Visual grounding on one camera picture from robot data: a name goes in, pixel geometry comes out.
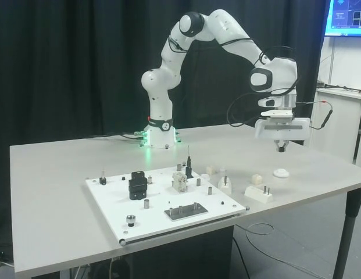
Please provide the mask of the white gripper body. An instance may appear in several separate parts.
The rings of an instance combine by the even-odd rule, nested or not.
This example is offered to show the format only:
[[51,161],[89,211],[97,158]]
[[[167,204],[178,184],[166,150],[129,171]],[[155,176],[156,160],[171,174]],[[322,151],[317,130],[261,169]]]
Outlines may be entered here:
[[255,123],[255,137],[269,140],[306,140],[310,136],[309,118],[269,118]]

